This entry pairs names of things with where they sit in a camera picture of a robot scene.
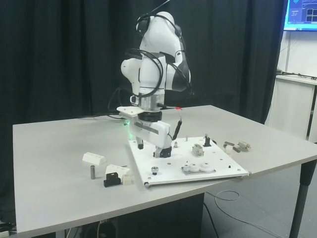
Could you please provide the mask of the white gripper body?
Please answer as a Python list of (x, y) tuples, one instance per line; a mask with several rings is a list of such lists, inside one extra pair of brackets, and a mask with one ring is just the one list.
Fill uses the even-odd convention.
[(167, 148), (171, 145), (170, 124), (162, 121), (147, 122), (138, 119), (131, 119), (129, 123), (129, 130), (136, 138), (141, 138), (152, 145)]

